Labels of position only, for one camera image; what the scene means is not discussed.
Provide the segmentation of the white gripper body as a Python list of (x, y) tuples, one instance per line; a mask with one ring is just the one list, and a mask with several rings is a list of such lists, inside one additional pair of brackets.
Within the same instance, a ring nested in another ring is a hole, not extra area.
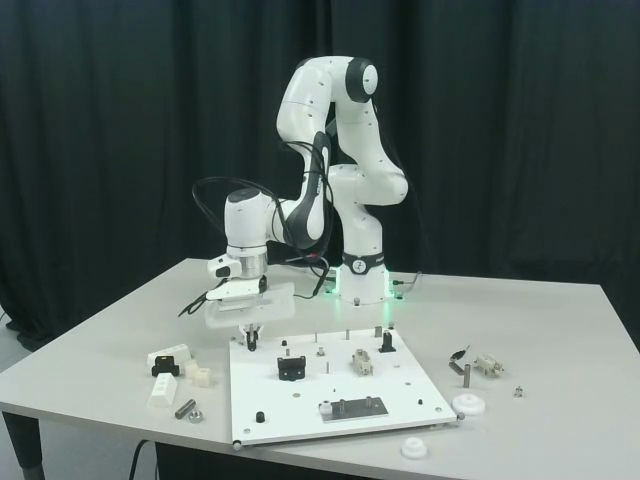
[(248, 327), (291, 318), (295, 313), (294, 284), (268, 286), (257, 282), (228, 282), (206, 294), (204, 320), (211, 329)]

